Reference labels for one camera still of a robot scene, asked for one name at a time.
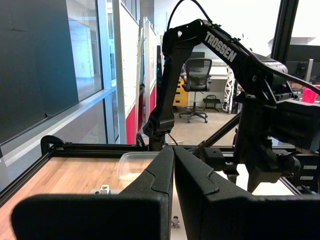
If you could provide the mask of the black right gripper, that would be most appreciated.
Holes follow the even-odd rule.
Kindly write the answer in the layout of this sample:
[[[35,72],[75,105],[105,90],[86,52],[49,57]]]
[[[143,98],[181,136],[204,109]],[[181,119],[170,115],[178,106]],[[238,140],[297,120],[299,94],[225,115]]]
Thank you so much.
[[[298,151],[272,149],[267,137],[250,139],[248,136],[235,137],[235,165],[244,164],[248,171],[247,191],[252,193],[260,183],[275,184],[281,177],[292,178],[299,173]]]

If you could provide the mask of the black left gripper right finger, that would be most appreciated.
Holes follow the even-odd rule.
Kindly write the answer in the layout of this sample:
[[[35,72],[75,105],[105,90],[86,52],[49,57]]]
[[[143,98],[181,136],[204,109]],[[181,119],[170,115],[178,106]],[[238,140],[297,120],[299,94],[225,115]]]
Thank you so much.
[[[253,195],[183,147],[174,151],[175,186],[188,239],[319,239],[317,195]]]

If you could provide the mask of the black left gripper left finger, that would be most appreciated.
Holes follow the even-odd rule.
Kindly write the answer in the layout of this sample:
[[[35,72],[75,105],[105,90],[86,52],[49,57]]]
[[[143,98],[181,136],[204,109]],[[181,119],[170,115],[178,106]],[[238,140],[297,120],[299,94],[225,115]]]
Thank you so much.
[[[174,151],[164,147],[119,194],[38,194],[11,213],[18,240],[168,240]]]

